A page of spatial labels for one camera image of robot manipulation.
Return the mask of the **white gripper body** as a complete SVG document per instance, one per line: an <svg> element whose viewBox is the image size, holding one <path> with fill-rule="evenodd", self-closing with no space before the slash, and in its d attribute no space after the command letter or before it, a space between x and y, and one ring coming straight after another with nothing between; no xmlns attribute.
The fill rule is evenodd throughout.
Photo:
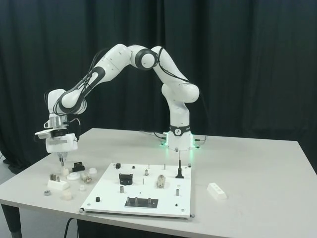
<svg viewBox="0 0 317 238"><path fill-rule="evenodd" d="M48 153L71 152L78 149L77 138L74 133L46 139Z"/></svg>

